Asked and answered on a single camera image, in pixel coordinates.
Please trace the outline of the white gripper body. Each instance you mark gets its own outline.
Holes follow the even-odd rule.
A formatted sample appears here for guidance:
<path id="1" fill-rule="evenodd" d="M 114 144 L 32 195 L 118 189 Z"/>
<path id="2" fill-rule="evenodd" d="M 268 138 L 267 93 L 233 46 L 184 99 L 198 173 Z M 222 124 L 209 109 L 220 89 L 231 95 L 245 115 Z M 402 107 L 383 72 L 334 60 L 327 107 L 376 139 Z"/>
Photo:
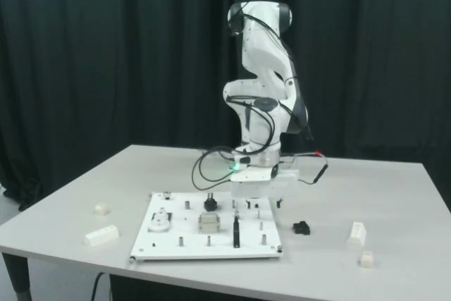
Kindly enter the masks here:
<path id="1" fill-rule="evenodd" d="M 246 168 L 231 176 L 233 197 L 281 198 L 295 192 L 299 171 L 292 169 Z"/>

